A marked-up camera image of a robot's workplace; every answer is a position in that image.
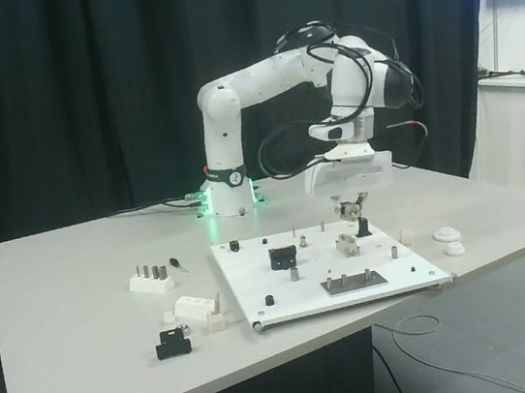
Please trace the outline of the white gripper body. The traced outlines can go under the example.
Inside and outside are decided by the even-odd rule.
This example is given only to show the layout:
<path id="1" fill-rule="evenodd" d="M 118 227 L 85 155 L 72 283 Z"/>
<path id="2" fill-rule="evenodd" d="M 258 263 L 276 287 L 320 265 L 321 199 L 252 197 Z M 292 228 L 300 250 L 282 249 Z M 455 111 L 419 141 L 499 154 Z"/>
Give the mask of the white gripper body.
<path id="1" fill-rule="evenodd" d="M 370 193 L 391 184 L 390 151 L 376 152 L 371 158 L 319 163 L 304 173 L 304 190 L 311 197 L 336 197 Z"/>

